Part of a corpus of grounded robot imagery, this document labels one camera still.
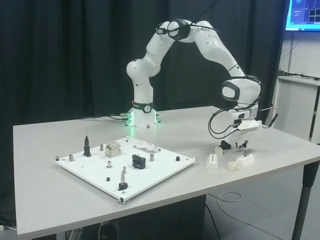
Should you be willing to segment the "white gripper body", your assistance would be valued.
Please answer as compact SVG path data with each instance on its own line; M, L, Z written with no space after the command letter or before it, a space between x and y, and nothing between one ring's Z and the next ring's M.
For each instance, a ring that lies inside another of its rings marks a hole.
M230 128L225 135L225 141L232 147L242 145L248 139L248 133L240 131L237 128Z

